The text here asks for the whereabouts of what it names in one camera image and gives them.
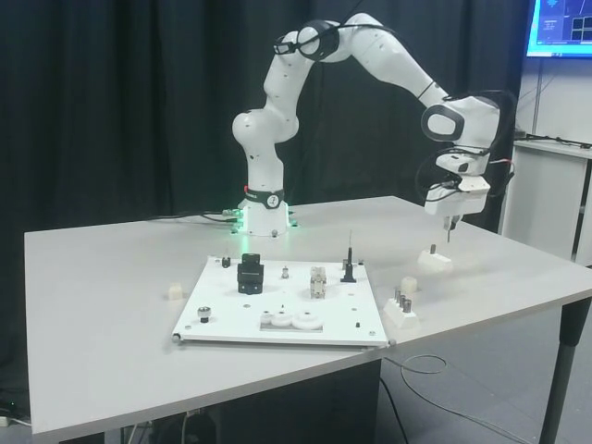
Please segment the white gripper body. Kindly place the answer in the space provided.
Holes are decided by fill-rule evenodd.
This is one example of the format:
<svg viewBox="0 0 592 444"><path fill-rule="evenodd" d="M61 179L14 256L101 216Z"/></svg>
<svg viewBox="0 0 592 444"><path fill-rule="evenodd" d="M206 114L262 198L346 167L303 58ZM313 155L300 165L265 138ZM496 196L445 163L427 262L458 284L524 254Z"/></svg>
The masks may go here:
<svg viewBox="0 0 592 444"><path fill-rule="evenodd" d="M432 216L464 216L480 213L486 203L487 191L461 191L437 186L425 198L425 211Z"/></svg>

